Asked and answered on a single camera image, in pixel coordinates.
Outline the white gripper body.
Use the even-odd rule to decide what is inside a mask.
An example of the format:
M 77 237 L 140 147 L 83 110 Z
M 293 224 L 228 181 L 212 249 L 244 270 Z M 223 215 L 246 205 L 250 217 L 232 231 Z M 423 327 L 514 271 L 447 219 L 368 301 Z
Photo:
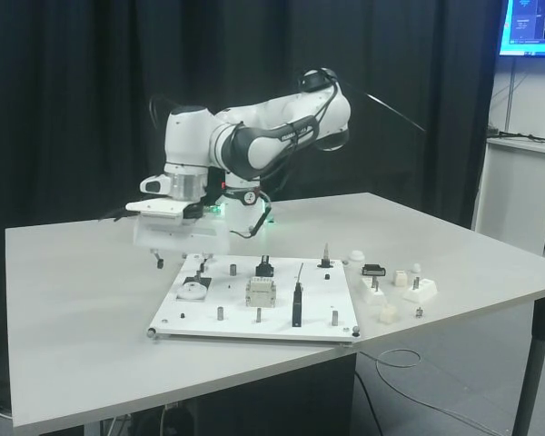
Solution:
M 140 215 L 134 226 L 134 245 L 156 251 L 186 254 L 227 254 L 229 229 L 225 220 L 205 215 L 199 219 Z

